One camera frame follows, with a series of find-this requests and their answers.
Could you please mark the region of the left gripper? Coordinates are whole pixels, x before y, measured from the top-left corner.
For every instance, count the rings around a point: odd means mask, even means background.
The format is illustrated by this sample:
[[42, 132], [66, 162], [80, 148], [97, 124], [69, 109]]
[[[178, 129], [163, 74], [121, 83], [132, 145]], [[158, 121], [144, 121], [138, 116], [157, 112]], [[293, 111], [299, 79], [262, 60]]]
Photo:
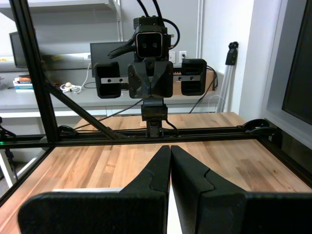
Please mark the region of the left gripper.
[[200, 58], [184, 59], [180, 68], [170, 61], [147, 58], [142, 62], [129, 63], [127, 76], [120, 75], [119, 63], [103, 63], [94, 66], [97, 95], [118, 98], [127, 89], [131, 98], [170, 98], [174, 83], [180, 83], [184, 96], [204, 94], [207, 63]]

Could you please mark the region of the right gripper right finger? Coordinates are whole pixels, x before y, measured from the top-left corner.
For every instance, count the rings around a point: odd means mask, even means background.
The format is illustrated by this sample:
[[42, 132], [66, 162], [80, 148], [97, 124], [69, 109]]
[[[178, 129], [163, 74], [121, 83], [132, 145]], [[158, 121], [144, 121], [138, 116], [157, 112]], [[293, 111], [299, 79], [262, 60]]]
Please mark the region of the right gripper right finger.
[[172, 146], [172, 186], [185, 234], [309, 234], [310, 193], [247, 192], [179, 146]]

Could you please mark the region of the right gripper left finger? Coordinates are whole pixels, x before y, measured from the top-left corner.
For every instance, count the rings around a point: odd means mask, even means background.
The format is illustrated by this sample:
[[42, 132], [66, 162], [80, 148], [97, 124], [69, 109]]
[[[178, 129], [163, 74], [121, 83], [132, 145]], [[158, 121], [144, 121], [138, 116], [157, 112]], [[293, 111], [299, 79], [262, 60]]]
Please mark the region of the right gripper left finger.
[[49, 192], [18, 212], [23, 234], [164, 234], [170, 190], [170, 147], [162, 146], [117, 193]]

